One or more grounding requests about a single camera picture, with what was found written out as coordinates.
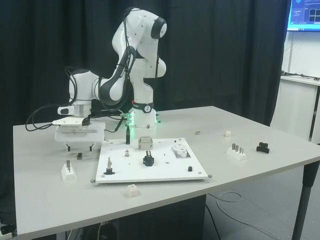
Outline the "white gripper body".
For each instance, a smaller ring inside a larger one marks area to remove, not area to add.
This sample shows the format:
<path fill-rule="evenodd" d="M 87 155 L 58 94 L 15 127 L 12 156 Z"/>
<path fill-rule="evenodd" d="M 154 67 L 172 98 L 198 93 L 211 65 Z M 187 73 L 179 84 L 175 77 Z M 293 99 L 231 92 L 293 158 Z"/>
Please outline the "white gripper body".
<path fill-rule="evenodd" d="M 104 122 L 93 122 L 87 126 L 58 126 L 55 130 L 55 140 L 64 143 L 102 142 L 105 140 Z"/>

